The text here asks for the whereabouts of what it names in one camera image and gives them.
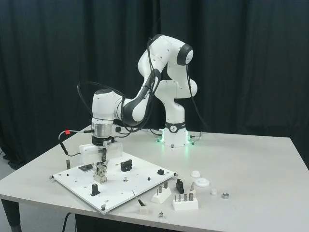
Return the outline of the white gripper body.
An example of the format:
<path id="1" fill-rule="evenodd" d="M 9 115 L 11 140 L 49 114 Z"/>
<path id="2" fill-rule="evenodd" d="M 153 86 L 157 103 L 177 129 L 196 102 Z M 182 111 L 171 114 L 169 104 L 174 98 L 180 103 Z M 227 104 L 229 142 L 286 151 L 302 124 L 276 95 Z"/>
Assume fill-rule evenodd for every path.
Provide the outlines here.
<path id="1" fill-rule="evenodd" d="M 101 149 L 106 148 L 106 162 L 109 162 L 111 159 L 122 156 L 122 143 L 115 142 L 108 146 L 96 146 L 93 144 L 86 144 L 79 146 L 80 152 L 80 163 L 83 165 L 94 164 L 101 162 Z"/>

